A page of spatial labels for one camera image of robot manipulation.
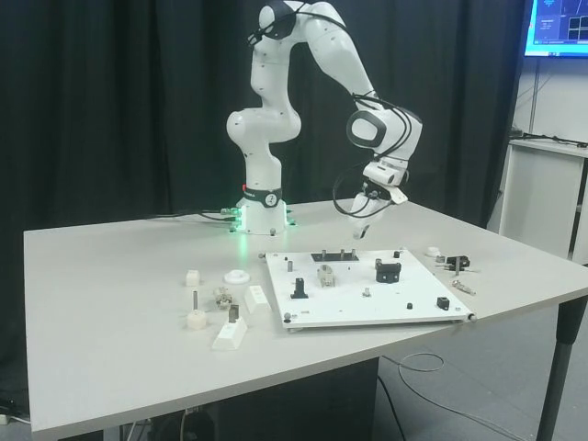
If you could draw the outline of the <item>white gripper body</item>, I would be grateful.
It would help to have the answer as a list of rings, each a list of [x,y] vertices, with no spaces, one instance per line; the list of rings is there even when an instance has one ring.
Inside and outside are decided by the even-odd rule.
[[[390,192],[372,182],[364,182],[354,198],[350,212],[355,231],[367,231],[381,219],[383,211],[391,204]]]

